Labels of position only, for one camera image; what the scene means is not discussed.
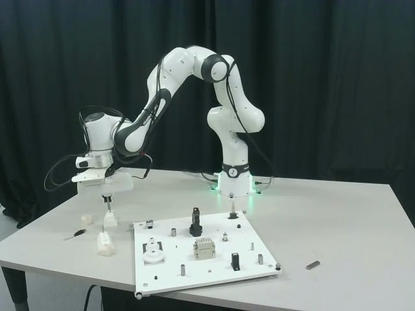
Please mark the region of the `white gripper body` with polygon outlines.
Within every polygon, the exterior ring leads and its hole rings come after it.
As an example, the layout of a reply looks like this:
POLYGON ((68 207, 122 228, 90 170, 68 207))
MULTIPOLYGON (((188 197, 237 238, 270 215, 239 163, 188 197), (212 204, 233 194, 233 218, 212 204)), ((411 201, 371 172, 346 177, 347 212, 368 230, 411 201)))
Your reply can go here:
POLYGON ((114 193, 130 191, 133 188, 132 177, 127 172, 117 171, 109 177, 105 176, 105 171, 85 171, 77 175, 79 194, 112 196, 114 193))

